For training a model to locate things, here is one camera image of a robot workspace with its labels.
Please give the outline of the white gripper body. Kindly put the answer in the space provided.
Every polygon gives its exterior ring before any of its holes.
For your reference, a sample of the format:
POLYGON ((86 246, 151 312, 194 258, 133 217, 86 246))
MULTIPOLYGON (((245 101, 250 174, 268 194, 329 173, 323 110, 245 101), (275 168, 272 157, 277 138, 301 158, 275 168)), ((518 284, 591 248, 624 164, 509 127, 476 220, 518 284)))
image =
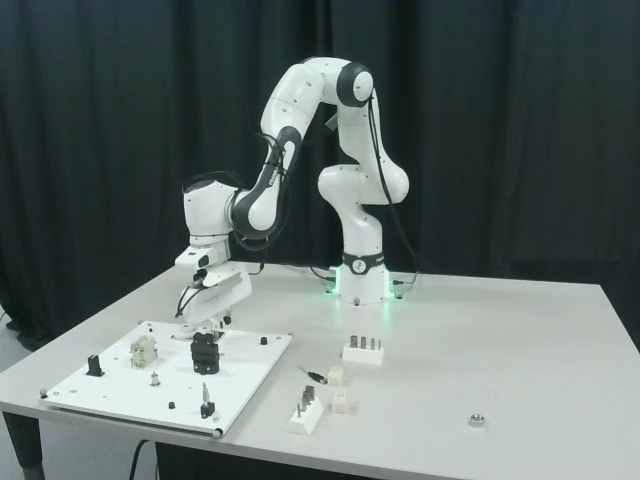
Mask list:
POLYGON ((186 289, 185 323, 198 325, 224 316, 251 292, 251 280, 245 268, 200 269, 186 289))

